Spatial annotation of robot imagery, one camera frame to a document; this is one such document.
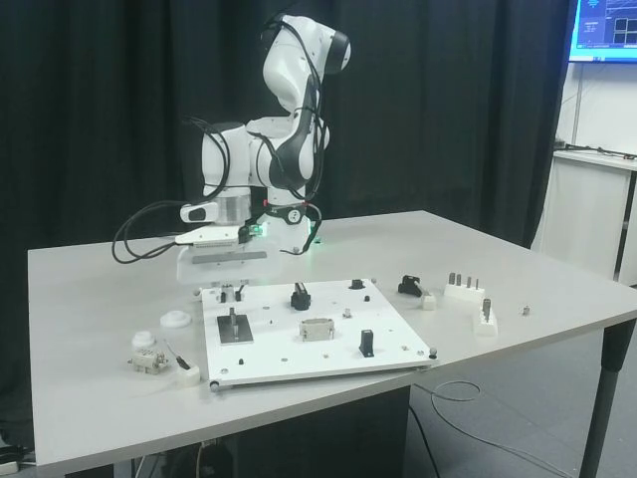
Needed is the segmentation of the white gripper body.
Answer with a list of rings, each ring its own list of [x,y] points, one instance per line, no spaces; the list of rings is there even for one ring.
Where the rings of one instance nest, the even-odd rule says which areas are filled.
[[[184,285],[205,285],[261,280],[279,273],[280,256],[269,250],[212,253],[185,247],[177,256],[177,281]]]

